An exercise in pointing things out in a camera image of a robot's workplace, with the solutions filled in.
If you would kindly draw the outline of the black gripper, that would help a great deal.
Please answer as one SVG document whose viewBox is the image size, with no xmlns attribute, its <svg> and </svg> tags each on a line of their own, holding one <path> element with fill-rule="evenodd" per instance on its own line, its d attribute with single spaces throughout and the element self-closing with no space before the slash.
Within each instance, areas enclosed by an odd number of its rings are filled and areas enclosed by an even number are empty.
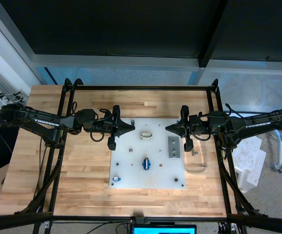
<svg viewBox="0 0 282 234">
<path fill-rule="evenodd" d="M 181 120 L 182 120 L 182 126 L 184 128 L 184 138 L 185 138 L 185 144 L 184 144 L 184 151 L 190 152 L 194 148 L 193 139 L 191 139 L 191 136 L 195 137 L 196 139 L 199 139 L 197 135 L 204 134 L 204 128 L 202 126 L 202 112 L 199 112 L 197 115 L 189 115 L 189 108 L 186 105 L 183 105 L 181 107 Z M 174 133 L 178 136 L 181 136 L 181 121 L 177 121 L 176 123 L 173 123 L 169 126 L 166 126 L 166 130 Z"/>
<path fill-rule="evenodd" d="M 100 139 L 94 139 L 92 136 L 92 140 L 94 142 L 100 142 L 104 139 L 105 134 L 110 134 L 108 138 L 107 146 L 108 149 L 114 151 L 116 149 L 115 137 L 119 136 L 119 120 L 120 120 L 120 106 L 113 106 L 112 112 L 108 109 L 99 109 L 99 112 L 104 114 L 104 117 L 97 118 L 92 124 L 92 134 L 100 133 L 102 136 Z M 120 127 L 125 128 L 120 130 L 120 136 L 132 132 L 135 130 L 135 121 L 128 119 L 128 123 L 120 120 Z"/>
</svg>

